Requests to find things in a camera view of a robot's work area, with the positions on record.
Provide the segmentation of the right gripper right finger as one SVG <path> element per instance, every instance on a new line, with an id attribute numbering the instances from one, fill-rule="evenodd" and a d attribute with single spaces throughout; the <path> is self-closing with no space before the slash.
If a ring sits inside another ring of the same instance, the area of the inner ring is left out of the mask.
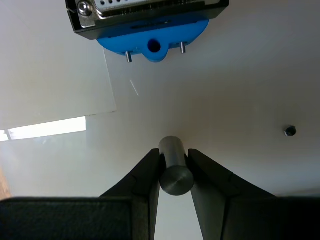
<path id="1" fill-rule="evenodd" d="M 196 149 L 191 195 L 205 240 L 318 240 L 320 199 L 275 196 Z"/>

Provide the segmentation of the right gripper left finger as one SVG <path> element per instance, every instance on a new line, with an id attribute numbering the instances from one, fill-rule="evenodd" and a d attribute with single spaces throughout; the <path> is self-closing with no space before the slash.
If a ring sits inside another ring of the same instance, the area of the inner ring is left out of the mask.
<path id="1" fill-rule="evenodd" d="M 3 240 L 152 240 L 160 193 L 152 149 L 99 197 L 13 197 L 0 202 Z"/>

